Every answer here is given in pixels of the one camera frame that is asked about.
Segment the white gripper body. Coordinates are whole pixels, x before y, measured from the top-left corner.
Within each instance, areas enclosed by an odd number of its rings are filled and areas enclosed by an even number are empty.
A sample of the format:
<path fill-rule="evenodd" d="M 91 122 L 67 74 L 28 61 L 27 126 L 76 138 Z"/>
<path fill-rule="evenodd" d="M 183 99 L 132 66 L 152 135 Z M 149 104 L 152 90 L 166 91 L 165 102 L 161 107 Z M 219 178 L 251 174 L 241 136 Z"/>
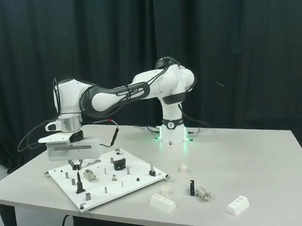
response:
<path fill-rule="evenodd" d="M 71 143 L 47 143 L 47 155 L 51 161 L 74 161 L 84 159 L 97 159 L 101 155 L 99 139 L 85 137 L 84 139 Z"/>

